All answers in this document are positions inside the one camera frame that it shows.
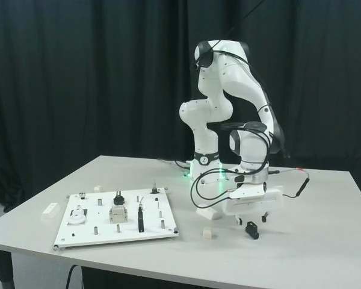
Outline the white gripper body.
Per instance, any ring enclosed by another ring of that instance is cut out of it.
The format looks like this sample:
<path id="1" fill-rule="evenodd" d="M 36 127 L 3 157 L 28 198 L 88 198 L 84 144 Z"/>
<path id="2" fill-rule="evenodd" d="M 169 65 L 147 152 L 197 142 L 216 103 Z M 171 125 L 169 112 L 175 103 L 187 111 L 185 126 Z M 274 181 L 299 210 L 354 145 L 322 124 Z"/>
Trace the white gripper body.
<path id="1" fill-rule="evenodd" d="M 223 202 L 223 213 L 227 216 L 261 214 L 279 210 L 283 207 L 283 187 L 263 185 L 242 185 L 229 193 Z"/>

